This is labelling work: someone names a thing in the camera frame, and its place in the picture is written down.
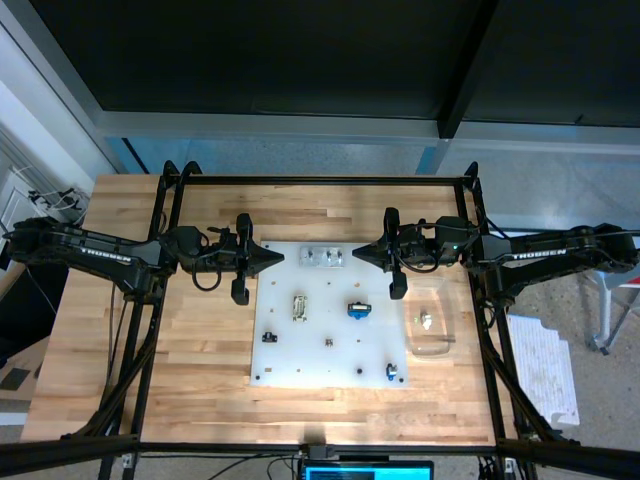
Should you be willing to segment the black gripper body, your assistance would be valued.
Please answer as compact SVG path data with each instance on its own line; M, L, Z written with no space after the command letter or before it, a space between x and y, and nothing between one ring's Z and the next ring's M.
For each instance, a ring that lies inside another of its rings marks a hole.
M408 291L407 275L403 269L427 274L438 267L435 240L424 236L424 231L433 229L433 226L424 219L416 224L401 225L399 211L395 208L385 210L383 225L386 242L385 272L392 275L390 298L402 300Z
M203 254L204 271L215 272L217 275L216 283L205 290L215 290L221 283L222 274L233 272L236 278L231 283L231 298L237 305L248 305L246 278L249 276L249 244L253 234L250 216L247 213L238 215L235 233L229 228L208 227L207 230L218 233L219 239Z

